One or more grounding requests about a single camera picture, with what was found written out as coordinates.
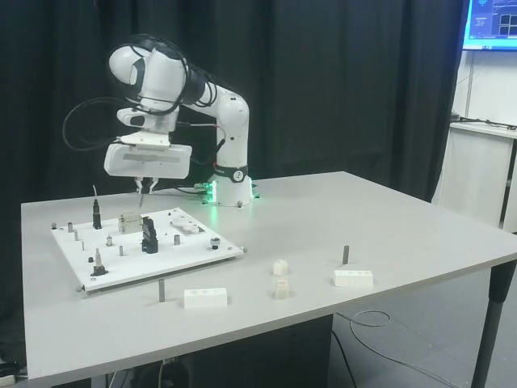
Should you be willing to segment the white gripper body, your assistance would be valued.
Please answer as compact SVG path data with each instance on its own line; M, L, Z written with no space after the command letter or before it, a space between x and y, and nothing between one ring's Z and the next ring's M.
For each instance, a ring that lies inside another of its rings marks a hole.
M110 176L185 179L190 170L191 152L189 145L148 149L112 144L107 148L103 166Z

